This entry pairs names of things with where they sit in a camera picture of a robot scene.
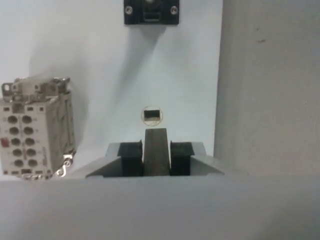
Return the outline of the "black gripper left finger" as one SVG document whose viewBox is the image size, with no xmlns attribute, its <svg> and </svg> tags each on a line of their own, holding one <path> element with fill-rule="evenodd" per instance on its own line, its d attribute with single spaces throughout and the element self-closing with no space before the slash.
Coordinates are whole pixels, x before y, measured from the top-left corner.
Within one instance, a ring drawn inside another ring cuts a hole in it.
<svg viewBox="0 0 320 240">
<path fill-rule="evenodd" d="M 143 175 L 143 143 L 111 143 L 105 156 L 85 167 L 85 176 L 104 178 L 141 177 Z"/>
</svg>

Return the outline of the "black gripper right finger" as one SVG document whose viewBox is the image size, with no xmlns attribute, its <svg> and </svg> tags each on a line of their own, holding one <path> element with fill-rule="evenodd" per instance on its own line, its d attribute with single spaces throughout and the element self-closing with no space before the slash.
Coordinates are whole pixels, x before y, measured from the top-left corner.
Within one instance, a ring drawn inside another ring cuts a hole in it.
<svg viewBox="0 0 320 240">
<path fill-rule="evenodd" d="M 202 142 L 170 143 L 171 176 L 224 175 L 216 160 L 207 154 Z"/>
</svg>

